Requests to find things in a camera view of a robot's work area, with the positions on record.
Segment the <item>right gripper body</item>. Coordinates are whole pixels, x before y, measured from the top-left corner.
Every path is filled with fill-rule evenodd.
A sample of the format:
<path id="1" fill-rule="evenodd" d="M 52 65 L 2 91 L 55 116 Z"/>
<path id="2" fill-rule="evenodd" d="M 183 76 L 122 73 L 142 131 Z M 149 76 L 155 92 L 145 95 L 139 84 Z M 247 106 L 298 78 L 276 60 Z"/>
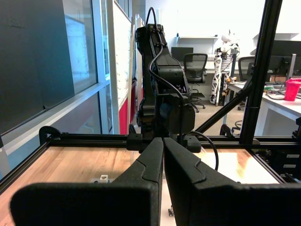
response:
<path id="1" fill-rule="evenodd" d="M 144 137 L 142 134 L 130 133 L 127 136 L 127 150 L 142 153 L 152 140 L 152 136 Z M 199 153 L 201 151 L 201 143 L 195 136 L 183 136 L 182 146 L 192 153 Z"/>

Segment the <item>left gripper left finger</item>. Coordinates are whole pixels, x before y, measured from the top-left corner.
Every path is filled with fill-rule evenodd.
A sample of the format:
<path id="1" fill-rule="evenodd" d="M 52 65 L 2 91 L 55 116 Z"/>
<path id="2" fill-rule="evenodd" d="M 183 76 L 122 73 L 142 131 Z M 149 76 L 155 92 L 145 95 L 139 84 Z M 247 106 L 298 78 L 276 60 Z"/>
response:
<path id="1" fill-rule="evenodd" d="M 158 226 L 164 144 L 155 138 L 113 182 L 36 183 L 10 201 L 17 226 Z"/>

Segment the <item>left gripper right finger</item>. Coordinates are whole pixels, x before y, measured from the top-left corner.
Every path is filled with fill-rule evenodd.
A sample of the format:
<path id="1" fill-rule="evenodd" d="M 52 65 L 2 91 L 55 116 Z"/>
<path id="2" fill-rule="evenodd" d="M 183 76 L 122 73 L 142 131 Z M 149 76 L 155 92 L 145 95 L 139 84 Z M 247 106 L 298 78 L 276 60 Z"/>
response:
<path id="1" fill-rule="evenodd" d="M 171 138 L 165 175 L 179 226 L 298 226 L 300 184 L 240 184 Z"/>

